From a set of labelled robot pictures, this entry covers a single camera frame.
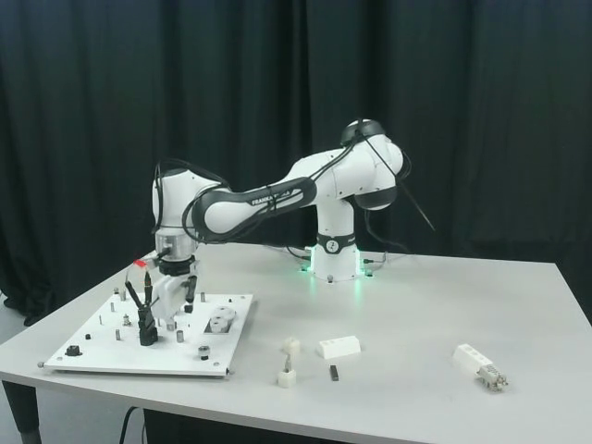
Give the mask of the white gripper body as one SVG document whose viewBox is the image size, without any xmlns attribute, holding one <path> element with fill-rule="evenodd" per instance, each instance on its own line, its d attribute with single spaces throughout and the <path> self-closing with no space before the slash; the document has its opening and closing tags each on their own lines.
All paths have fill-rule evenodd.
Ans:
<svg viewBox="0 0 592 444">
<path fill-rule="evenodd" d="M 154 317 L 172 319 L 185 303 L 188 275 L 163 276 L 154 284 Z"/>
</svg>

